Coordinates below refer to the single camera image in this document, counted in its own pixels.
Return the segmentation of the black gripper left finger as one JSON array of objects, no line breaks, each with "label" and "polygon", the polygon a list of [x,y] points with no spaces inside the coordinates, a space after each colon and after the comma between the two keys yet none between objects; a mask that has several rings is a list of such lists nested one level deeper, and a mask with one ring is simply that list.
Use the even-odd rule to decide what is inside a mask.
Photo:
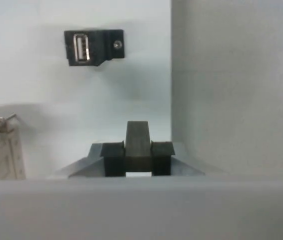
[{"label": "black gripper left finger", "polygon": [[126,177],[123,142],[93,143],[87,156],[59,169],[53,179]]}]

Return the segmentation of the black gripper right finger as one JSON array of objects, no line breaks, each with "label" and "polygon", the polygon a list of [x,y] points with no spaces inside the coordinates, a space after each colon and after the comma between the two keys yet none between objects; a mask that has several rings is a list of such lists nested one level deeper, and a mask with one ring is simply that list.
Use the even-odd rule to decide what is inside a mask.
[{"label": "black gripper right finger", "polygon": [[205,176],[200,166],[189,164],[192,160],[180,142],[152,142],[153,176]]}]

